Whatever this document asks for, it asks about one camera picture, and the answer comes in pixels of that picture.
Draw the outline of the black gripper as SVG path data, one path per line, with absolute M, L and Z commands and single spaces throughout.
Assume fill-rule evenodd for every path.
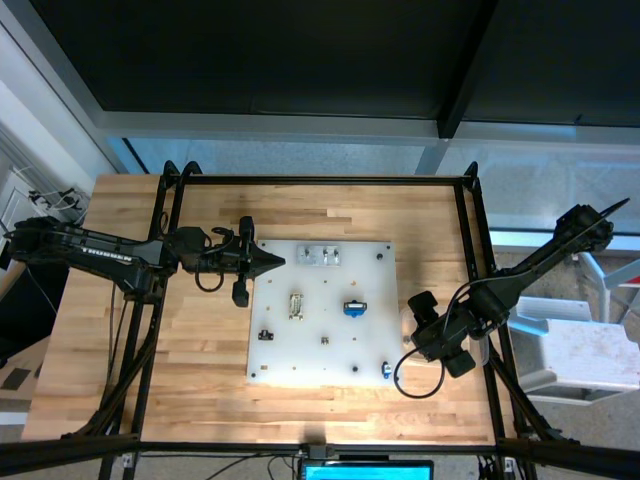
M 252 259 L 259 261 L 252 264 L 253 278 L 286 265 L 284 258 L 266 251 L 258 243 L 253 243 L 254 234 L 253 219 L 250 216 L 241 217 L 238 233 L 232 236 L 229 245 L 223 249 L 220 256 L 221 275 L 236 276 L 232 285 L 231 298 L 237 307 L 247 307 L 249 304 L 246 282 L 249 278 Z
M 451 377 L 459 378 L 474 369 L 473 357 L 462 347 L 473 318 L 458 301 L 443 315 L 437 314 L 436 305 L 428 291 L 409 299 L 408 306 L 417 323 L 411 339 L 425 359 L 441 361 Z

